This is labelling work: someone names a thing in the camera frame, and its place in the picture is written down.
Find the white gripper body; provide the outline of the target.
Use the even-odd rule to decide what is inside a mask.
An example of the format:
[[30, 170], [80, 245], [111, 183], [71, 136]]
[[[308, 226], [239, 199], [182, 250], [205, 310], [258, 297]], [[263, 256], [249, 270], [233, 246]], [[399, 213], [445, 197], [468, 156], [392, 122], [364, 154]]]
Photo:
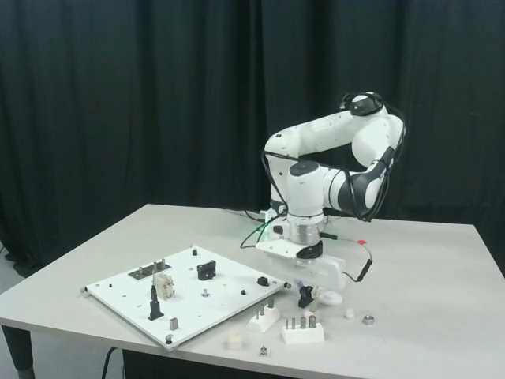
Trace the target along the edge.
[[302, 282], [305, 286], [322, 287], [330, 291], [341, 291], [346, 286], [343, 274], [346, 263], [343, 259], [322, 255], [313, 260], [302, 260], [297, 257], [280, 257], [267, 255], [270, 264], [278, 277], [285, 281]]

